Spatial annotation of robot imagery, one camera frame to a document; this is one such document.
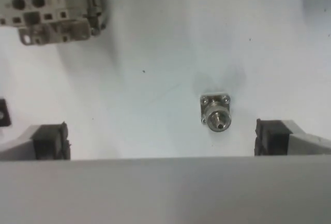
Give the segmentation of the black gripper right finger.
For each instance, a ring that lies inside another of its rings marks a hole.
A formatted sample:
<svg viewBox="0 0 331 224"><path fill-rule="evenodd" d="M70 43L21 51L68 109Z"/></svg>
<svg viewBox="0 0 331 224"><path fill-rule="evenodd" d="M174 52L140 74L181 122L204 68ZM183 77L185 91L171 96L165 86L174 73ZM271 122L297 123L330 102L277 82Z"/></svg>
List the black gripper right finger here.
<svg viewBox="0 0 331 224"><path fill-rule="evenodd" d="M306 133L292 120L257 119L255 156L329 155L330 140Z"/></svg>

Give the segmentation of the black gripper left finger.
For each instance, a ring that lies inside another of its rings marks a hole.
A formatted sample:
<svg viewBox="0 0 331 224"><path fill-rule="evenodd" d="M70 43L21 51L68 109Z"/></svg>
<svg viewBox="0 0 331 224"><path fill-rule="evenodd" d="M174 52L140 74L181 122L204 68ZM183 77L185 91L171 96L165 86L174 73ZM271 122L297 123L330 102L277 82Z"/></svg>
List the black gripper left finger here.
<svg viewBox="0 0 331 224"><path fill-rule="evenodd" d="M70 160L65 122L29 126L20 136L1 144L1 161Z"/></svg>

